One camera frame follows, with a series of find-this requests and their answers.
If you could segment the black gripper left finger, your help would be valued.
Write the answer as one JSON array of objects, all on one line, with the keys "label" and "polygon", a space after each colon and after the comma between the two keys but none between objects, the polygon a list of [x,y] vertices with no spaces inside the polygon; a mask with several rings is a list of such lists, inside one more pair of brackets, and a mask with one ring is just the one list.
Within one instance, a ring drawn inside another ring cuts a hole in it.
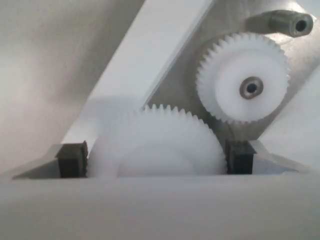
[{"label": "black gripper left finger", "polygon": [[54,144],[40,158],[11,170],[12,179],[74,179],[85,178],[88,166],[88,145]]}]

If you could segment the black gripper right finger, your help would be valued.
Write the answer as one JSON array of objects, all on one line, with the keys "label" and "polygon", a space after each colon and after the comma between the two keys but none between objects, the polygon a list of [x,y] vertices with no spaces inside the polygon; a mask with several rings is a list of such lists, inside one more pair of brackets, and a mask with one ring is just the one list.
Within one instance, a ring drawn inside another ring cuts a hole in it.
[{"label": "black gripper right finger", "polygon": [[310,174],[304,164],[271,153],[259,140],[225,141],[225,160],[229,175]]}]

